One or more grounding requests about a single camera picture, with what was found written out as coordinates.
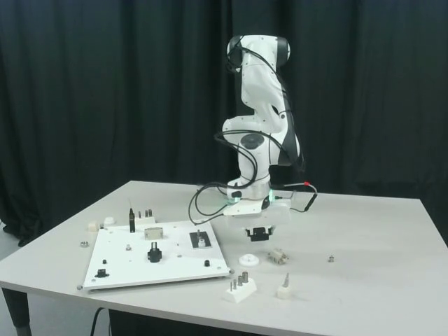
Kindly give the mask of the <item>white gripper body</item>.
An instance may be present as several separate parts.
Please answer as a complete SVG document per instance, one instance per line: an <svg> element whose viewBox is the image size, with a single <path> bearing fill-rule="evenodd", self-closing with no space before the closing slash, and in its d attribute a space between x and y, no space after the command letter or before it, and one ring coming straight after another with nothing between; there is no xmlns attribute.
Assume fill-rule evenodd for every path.
<svg viewBox="0 0 448 336"><path fill-rule="evenodd" d="M290 202L272 202L262 210L262 202L238 202L226 209L226 223L235 228L258 228L289 224Z"/></svg>

